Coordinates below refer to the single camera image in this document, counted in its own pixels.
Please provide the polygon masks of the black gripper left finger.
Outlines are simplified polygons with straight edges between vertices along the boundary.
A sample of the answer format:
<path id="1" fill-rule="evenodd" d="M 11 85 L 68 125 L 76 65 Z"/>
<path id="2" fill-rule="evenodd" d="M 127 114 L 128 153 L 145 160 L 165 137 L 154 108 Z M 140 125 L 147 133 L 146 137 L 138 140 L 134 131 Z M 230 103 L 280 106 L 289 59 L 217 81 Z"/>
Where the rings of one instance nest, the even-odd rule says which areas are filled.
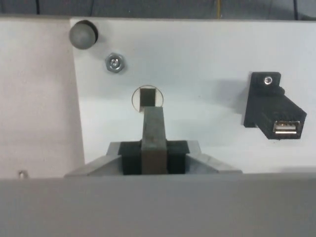
<path id="1" fill-rule="evenodd" d="M 141 141 L 111 142 L 104 156 L 101 156 L 69 173 L 66 177 L 98 177 L 140 175 Z"/>

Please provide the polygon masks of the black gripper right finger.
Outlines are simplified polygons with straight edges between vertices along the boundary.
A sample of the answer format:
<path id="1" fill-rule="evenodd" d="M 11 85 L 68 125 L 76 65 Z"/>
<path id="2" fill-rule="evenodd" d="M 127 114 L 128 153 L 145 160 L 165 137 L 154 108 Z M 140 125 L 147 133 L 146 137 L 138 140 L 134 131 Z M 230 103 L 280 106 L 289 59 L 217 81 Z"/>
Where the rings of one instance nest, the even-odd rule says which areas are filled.
<path id="1" fill-rule="evenodd" d="M 170 174 L 242 173 L 240 169 L 204 154 L 196 140 L 167 141 L 167 161 Z"/>

